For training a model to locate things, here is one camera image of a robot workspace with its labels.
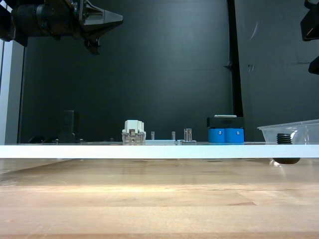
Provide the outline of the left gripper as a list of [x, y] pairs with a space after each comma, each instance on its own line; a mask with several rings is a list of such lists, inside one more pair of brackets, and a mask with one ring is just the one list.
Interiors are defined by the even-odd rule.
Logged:
[[37, 6], [37, 24], [44, 36], [82, 39], [91, 54], [99, 53], [98, 37], [122, 23], [122, 15], [96, 7], [89, 0], [45, 0]]

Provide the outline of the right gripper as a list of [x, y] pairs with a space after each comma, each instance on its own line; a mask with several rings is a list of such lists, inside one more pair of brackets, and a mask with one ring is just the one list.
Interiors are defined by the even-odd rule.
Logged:
[[[302, 39], [303, 41], [318, 40], [319, 3], [312, 3], [309, 0], [305, 0], [304, 6], [309, 11], [301, 21]], [[319, 57], [310, 63], [308, 72], [311, 74], [319, 74]]]

